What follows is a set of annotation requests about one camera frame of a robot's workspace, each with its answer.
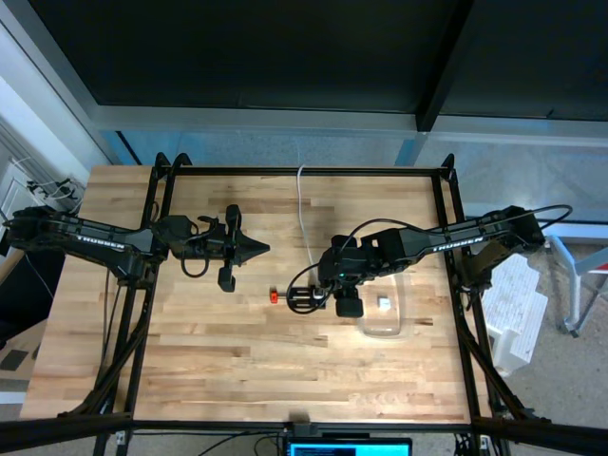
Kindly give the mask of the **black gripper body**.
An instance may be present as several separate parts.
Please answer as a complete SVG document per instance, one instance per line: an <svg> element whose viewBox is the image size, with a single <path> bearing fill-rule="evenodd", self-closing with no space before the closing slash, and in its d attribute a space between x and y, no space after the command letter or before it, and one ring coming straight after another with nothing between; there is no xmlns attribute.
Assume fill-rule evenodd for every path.
<svg viewBox="0 0 608 456"><path fill-rule="evenodd" d="M318 265L318 279L335 299L339 317L362 317L362 300L356 285L364 272L364 253L357 248L356 240L348 236L333 236Z"/></svg>
<svg viewBox="0 0 608 456"><path fill-rule="evenodd" d="M226 208L225 222L218 218L200 216L199 221L206 222L209 227L202 233L191 235L184 243L180 254L181 271L190 278L203 277L211 260L221 260L223 266L218 270L218 285L224 292L233 292L236 279L233 276L233 266L236 264L237 231L241 227L241 213L236 204ZM190 273L186 268L187 259L202 259L204 267L200 273Z"/></svg>

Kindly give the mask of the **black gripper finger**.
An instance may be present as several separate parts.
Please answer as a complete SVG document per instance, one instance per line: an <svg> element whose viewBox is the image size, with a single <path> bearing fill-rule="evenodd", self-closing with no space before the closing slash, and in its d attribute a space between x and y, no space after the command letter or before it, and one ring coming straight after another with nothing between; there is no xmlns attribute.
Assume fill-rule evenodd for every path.
<svg viewBox="0 0 608 456"><path fill-rule="evenodd" d="M269 248L269 245L247 237L241 230L237 231L237 245L240 248Z"/></svg>
<svg viewBox="0 0 608 456"><path fill-rule="evenodd" d="M255 257L268 253L269 251L269 247L238 248L236 249L236 265L242 265Z"/></svg>

